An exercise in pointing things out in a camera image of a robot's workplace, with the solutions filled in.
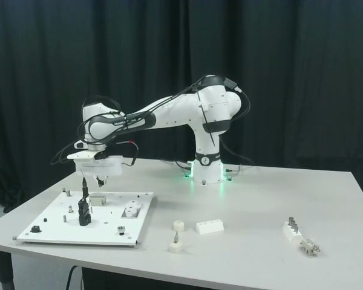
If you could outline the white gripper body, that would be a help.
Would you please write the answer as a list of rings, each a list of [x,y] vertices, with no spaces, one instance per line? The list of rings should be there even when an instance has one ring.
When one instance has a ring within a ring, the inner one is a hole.
[[[87,176],[119,176],[122,174],[122,157],[104,159],[76,159],[76,171]]]

